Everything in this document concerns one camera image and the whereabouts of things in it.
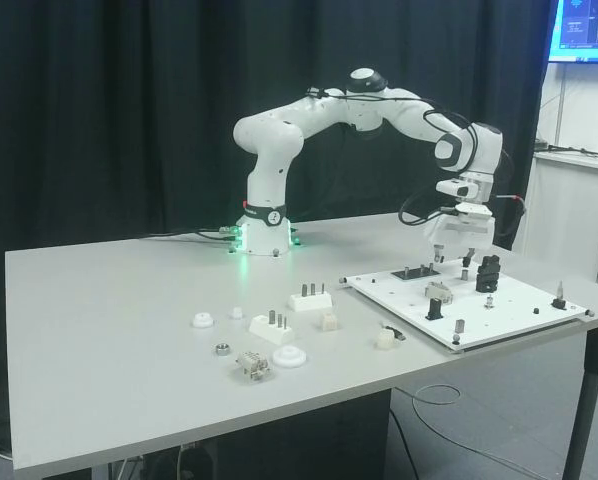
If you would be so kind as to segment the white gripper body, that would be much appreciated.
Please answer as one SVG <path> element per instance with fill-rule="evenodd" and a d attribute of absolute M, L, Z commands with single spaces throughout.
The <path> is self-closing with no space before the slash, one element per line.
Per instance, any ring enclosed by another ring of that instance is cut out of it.
<path fill-rule="evenodd" d="M 441 215 L 425 226 L 425 238 L 432 245 L 487 250 L 491 247 L 495 219 L 465 215 Z"/>

